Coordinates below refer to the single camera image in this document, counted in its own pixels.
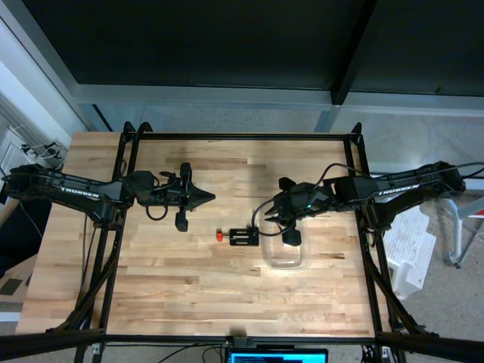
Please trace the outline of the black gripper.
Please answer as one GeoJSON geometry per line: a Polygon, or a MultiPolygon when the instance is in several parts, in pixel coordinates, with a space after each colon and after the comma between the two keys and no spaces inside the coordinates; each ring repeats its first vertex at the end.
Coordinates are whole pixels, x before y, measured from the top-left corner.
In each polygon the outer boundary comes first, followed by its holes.
{"type": "Polygon", "coordinates": [[[167,183],[156,186],[150,192],[150,205],[162,206],[164,212],[161,217],[153,217],[153,221],[161,221],[166,218],[169,207],[176,206],[179,211],[175,214],[175,226],[180,232],[188,231],[188,220],[186,212],[188,210],[188,201],[191,198],[191,211],[205,203],[215,200],[216,196],[208,191],[198,188],[192,181],[192,169],[190,163],[182,163],[180,165],[180,176],[176,176],[174,172],[160,172],[161,176],[168,178],[167,183]]]}
{"type": "Polygon", "coordinates": [[[272,198],[272,207],[265,212],[265,220],[279,224],[286,229],[282,234],[285,245],[299,247],[301,233],[296,229],[296,221],[314,216],[327,199],[326,190],[308,182],[297,184],[283,177],[279,179],[282,192],[272,198]]]}

